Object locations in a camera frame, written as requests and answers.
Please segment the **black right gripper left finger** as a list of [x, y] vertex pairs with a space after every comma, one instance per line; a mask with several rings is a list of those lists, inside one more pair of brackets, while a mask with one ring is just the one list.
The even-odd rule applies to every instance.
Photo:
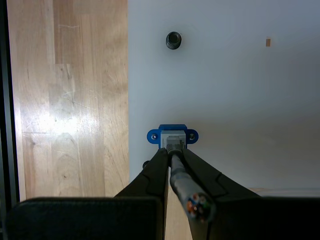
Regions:
[[166, 231], [168, 153], [159, 149], [114, 197], [37, 197], [6, 217], [10, 240], [162, 240]]

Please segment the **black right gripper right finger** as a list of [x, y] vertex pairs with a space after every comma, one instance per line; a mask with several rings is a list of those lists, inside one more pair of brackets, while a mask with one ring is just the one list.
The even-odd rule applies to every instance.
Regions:
[[209, 222], [189, 220], [194, 240], [318, 240], [320, 199], [261, 197], [233, 181], [189, 149], [183, 163], [211, 197]]

